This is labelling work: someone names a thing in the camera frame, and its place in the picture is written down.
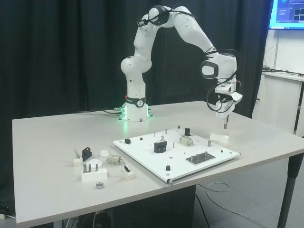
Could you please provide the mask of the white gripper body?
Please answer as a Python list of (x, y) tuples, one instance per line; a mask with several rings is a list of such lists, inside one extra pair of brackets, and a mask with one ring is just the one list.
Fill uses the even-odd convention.
[(229, 100), (226, 102), (217, 101), (215, 106), (216, 117), (226, 119), (235, 109), (235, 101)]

